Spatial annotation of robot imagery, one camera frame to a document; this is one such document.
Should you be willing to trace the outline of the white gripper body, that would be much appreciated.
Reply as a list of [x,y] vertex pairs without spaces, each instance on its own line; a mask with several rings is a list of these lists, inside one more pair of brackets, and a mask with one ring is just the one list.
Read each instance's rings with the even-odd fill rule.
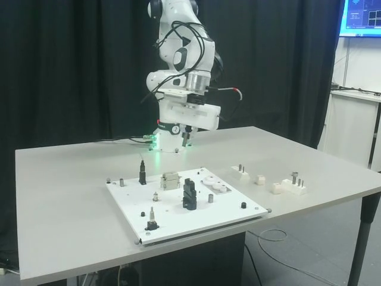
[[181,105],[165,103],[165,123],[178,123],[195,128],[216,130],[221,107],[217,105]]

